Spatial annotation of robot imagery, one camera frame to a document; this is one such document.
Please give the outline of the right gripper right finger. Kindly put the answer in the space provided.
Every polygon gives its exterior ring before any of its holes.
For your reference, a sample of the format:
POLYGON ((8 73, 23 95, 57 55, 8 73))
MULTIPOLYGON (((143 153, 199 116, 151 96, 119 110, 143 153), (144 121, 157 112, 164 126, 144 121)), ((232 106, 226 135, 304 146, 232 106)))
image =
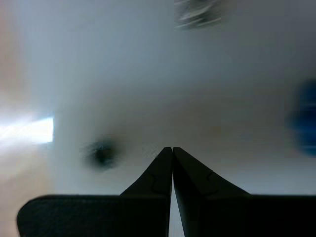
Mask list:
POLYGON ((313 237, 315 196, 252 195, 181 148, 173 183, 187 237, 313 237))

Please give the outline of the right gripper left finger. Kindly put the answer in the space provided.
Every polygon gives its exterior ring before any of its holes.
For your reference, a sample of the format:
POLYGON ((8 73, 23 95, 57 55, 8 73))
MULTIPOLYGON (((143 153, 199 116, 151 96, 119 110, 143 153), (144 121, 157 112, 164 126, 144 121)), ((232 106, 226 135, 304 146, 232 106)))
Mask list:
POLYGON ((166 147, 118 196, 45 195, 25 203, 22 237, 166 237, 172 193, 172 149, 166 147))

